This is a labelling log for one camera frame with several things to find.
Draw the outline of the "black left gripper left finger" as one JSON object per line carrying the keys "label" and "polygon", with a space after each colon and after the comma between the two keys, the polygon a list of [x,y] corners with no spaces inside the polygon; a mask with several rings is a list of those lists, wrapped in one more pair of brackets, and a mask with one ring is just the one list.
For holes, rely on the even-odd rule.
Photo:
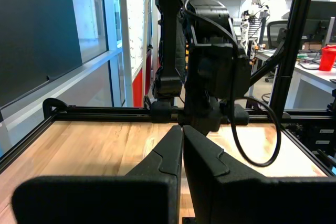
{"label": "black left gripper left finger", "polygon": [[40,176],[12,195],[18,223],[178,223],[183,133],[173,126],[124,176]]}

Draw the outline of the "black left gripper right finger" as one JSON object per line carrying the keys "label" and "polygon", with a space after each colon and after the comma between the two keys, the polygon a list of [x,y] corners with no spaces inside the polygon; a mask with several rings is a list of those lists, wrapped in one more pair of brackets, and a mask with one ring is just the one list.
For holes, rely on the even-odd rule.
{"label": "black left gripper right finger", "polygon": [[335,179],[262,175],[185,126],[184,167],[197,223],[335,223]]}

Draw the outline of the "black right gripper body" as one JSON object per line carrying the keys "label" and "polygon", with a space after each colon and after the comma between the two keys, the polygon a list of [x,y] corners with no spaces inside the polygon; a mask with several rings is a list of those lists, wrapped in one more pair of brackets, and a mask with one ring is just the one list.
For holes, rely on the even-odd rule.
{"label": "black right gripper body", "polygon": [[172,106],[169,102],[155,101],[150,104],[150,115],[154,123],[177,122],[180,126],[189,125],[206,135],[217,132],[222,124],[231,124],[232,119],[236,125],[246,126],[249,123],[249,114],[239,105],[219,102],[210,98],[207,106],[195,106],[188,102],[184,108]]}

